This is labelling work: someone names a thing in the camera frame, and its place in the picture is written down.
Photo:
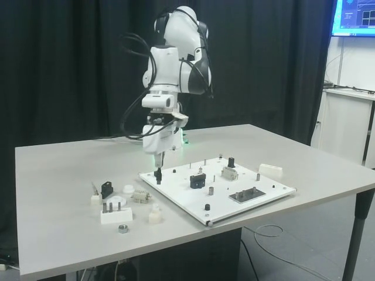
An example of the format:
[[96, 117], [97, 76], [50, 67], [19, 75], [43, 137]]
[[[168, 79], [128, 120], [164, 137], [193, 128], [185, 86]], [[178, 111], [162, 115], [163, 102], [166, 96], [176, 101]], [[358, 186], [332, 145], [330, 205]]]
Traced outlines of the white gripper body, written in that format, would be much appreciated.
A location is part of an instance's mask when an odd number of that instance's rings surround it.
[[170, 125], [154, 135], [144, 136], [142, 146], [143, 151], [149, 155], [166, 152], [174, 146], [179, 148], [181, 146], [181, 129]]

